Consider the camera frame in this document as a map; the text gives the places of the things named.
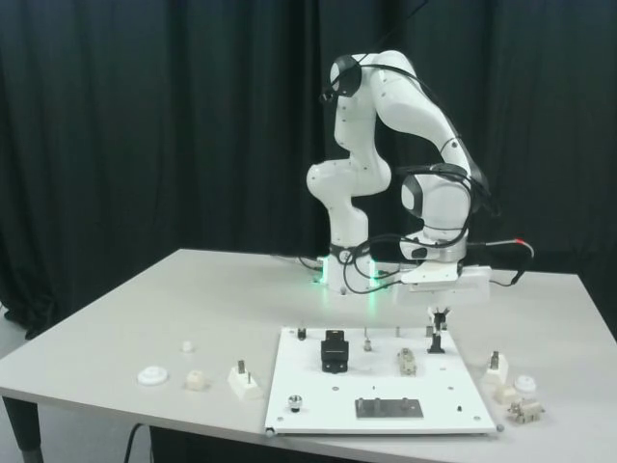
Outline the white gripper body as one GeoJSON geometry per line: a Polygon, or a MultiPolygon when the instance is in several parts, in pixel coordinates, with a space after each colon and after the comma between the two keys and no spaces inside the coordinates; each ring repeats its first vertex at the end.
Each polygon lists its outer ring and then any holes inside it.
{"type": "Polygon", "coordinates": [[[402,306],[462,306],[490,296],[489,266],[418,266],[400,274],[393,292],[402,306]]]}

